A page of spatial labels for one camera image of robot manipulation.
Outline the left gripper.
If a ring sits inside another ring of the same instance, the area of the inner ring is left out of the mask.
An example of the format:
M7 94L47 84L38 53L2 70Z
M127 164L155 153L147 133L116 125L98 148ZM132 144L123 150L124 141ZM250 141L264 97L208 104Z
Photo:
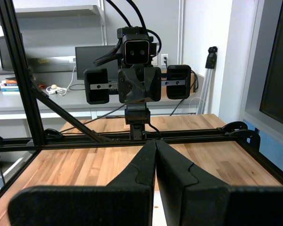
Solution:
M163 86L169 99L187 99L191 89L191 68L170 65L166 73L158 67L122 68L118 71L117 82L108 82L105 68L87 69L84 71L84 85L89 104L108 103L111 90L118 92L122 104L158 102Z

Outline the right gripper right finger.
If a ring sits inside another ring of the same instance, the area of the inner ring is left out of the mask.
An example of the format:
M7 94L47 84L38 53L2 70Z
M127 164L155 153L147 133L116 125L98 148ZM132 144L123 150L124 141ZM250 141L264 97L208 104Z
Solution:
M283 226L283 186L231 186L164 141L156 146L169 226Z

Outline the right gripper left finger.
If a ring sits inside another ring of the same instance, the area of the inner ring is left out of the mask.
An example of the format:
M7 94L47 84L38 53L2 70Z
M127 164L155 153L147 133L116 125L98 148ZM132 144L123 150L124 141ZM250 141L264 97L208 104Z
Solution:
M12 226L150 226L156 143L147 142L106 186L33 186L8 204Z

